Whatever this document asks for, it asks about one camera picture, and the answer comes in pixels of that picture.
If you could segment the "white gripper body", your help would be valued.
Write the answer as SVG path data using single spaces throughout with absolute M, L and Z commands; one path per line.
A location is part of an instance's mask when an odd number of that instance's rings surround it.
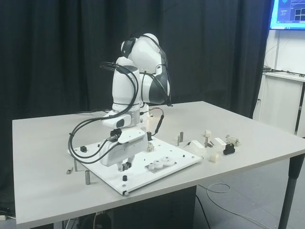
M 147 149 L 147 133 L 143 130 L 123 130 L 115 141 L 107 141 L 100 157 L 108 152 L 100 163 L 110 167 Z

